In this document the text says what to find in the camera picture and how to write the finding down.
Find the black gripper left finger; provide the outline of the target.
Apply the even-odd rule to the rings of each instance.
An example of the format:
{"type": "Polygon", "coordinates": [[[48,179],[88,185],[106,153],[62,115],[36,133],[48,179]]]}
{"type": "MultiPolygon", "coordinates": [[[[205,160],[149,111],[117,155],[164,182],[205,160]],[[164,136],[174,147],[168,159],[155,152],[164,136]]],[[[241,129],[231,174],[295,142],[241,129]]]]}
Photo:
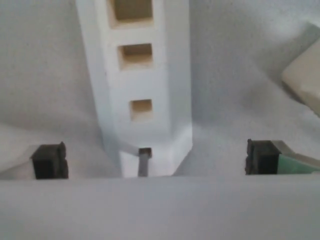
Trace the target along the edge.
{"type": "Polygon", "coordinates": [[[22,155],[0,164],[2,180],[57,180],[68,178],[64,142],[31,145],[22,155]]]}

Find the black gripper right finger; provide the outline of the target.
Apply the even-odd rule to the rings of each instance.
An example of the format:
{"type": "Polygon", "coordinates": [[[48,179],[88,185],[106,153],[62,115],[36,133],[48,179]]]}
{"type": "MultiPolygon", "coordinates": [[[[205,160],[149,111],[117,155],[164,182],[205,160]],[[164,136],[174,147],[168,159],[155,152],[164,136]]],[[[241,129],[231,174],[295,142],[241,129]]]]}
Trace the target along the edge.
{"type": "Polygon", "coordinates": [[[320,161],[294,152],[282,140],[247,140],[246,175],[319,174],[320,161]]]}

